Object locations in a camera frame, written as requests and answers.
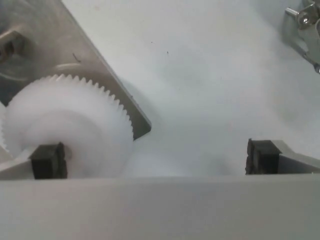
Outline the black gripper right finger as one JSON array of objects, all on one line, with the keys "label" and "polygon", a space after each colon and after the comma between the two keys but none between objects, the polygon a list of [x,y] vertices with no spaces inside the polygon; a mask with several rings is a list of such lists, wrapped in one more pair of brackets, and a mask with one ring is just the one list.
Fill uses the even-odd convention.
[{"label": "black gripper right finger", "polygon": [[247,143],[247,175],[318,174],[320,160],[293,151],[282,140]]}]

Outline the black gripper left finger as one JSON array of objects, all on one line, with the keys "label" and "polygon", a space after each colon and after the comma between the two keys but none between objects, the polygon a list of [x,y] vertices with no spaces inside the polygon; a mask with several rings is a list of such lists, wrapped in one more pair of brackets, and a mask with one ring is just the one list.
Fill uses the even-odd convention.
[{"label": "black gripper left finger", "polygon": [[27,147],[16,157],[10,157],[0,163],[0,178],[2,180],[67,179],[65,146],[58,143]]}]

